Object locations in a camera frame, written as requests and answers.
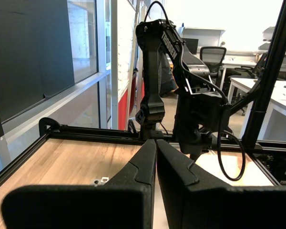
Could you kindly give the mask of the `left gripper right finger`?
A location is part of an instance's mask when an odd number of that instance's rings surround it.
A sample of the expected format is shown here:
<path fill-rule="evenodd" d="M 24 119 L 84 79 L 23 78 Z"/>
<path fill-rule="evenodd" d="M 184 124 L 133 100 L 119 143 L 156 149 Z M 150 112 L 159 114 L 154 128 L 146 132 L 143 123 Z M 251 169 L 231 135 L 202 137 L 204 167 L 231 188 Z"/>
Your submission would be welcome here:
<path fill-rule="evenodd" d="M 164 140 L 157 173 L 171 229 L 286 229 L 286 186 L 234 187 Z"/>

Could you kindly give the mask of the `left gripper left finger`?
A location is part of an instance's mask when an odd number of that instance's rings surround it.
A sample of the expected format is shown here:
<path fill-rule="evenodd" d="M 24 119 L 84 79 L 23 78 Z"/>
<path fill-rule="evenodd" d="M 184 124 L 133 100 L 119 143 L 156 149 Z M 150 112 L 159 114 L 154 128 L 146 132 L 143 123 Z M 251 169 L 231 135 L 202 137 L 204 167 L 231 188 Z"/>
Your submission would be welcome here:
<path fill-rule="evenodd" d="M 9 229 L 150 229 L 157 147 L 147 140 L 107 183 L 30 185 L 1 204 Z"/>

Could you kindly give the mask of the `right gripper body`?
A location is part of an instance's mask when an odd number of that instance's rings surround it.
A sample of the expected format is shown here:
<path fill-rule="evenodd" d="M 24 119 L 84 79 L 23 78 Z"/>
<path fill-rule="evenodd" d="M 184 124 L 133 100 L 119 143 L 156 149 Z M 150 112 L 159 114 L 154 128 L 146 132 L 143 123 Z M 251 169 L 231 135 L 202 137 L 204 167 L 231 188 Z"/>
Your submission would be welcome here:
<path fill-rule="evenodd" d="M 173 139 L 184 154 L 201 154 L 212 146 L 212 133 L 225 130 L 229 103 L 213 93 L 179 94 L 174 117 Z"/>

